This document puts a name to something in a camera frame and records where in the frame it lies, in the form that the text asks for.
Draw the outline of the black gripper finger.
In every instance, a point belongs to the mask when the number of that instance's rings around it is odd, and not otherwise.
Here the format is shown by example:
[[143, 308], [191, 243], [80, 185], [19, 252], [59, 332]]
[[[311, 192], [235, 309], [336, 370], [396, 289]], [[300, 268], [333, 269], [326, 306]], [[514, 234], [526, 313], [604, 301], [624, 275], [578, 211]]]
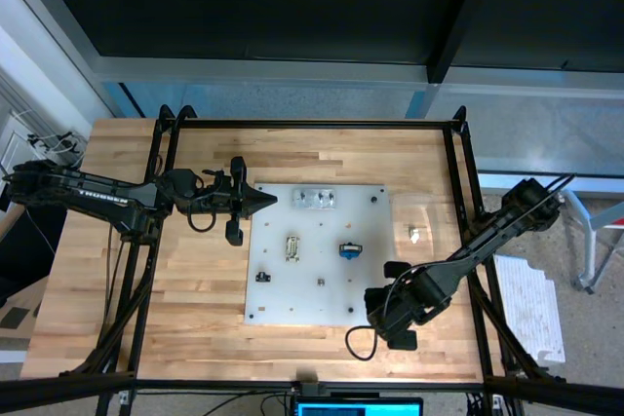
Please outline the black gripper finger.
[[260, 200], [260, 201], [250, 201], [243, 203], [243, 217], [245, 219], [249, 219], [256, 212], [271, 207], [277, 203], [276, 200]]
[[251, 201], [277, 201], [278, 200], [276, 196], [266, 193], [262, 190], [255, 189], [248, 183], [244, 184], [243, 196], [246, 200], [251, 200]]

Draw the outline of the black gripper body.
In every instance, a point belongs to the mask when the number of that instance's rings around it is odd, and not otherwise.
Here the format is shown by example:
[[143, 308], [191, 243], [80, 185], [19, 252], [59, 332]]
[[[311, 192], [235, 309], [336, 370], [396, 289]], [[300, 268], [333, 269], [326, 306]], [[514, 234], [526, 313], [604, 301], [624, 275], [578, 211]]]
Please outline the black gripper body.
[[416, 332], [410, 327], [422, 315], [422, 268], [406, 262], [386, 262], [383, 272], [386, 279], [393, 280], [383, 303], [383, 339], [389, 349], [416, 349]]
[[[202, 170], [202, 174], [211, 175], [214, 181], [191, 199], [187, 207], [189, 227], [197, 233], [207, 233], [214, 228], [218, 214], [228, 214], [230, 219], [225, 224], [225, 239], [232, 246], [241, 246], [244, 234], [240, 229], [240, 219], [243, 217], [243, 185], [247, 176], [244, 159], [238, 156], [231, 160], [229, 175], [223, 170]], [[192, 219], [195, 214], [209, 214], [211, 224], [205, 228], [196, 226]]]

